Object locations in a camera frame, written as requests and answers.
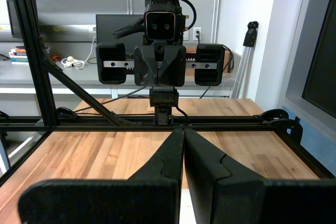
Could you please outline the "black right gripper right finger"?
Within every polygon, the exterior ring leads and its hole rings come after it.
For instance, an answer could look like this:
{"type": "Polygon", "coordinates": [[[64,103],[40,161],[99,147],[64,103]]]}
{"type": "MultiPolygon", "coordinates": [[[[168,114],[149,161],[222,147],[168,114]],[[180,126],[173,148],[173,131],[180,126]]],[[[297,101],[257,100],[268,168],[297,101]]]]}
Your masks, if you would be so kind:
{"type": "Polygon", "coordinates": [[[197,223],[335,223],[335,180],[267,179],[194,130],[184,134],[197,223]]]}

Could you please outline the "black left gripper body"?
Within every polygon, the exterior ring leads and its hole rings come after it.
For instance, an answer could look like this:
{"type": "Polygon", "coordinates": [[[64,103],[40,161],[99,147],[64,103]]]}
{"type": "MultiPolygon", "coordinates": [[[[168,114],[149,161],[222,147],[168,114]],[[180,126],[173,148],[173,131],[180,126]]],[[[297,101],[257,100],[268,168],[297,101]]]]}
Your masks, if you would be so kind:
{"type": "MultiPolygon", "coordinates": [[[[168,44],[155,42],[158,73],[168,44]]],[[[124,44],[100,43],[96,47],[98,76],[103,84],[123,84],[127,75],[134,75],[134,54],[127,58],[124,44]]],[[[198,44],[195,52],[186,48],[186,69],[193,69],[194,81],[199,86],[217,86],[222,81],[225,48],[219,44],[198,44]]]]}

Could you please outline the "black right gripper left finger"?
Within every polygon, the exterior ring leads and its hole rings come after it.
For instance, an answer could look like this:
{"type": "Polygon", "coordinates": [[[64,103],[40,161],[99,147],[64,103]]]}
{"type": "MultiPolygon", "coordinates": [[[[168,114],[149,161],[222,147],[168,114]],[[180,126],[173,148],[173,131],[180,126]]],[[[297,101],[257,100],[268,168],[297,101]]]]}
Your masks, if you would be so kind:
{"type": "Polygon", "coordinates": [[[178,223],[183,130],[174,130],[130,178],[49,179],[18,201],[22,223],[178,223]]]}

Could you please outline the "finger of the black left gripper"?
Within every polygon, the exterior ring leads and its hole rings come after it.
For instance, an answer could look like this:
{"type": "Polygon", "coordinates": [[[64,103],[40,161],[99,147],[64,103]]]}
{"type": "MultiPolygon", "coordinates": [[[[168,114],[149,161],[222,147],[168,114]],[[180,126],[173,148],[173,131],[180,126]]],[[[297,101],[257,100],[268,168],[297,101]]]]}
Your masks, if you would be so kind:
{"type": "Polygon", "coordinates": [[[181,45],[167,45],[159,68],[158,85],[182,87],[185,82],[186,48],[181,45]]]}
{"type": "Polygon", "coordinates": [[[134,51],[134,82],[137,86],[156,86],[158,65],[154,46],[139,46],[134,51]]]}

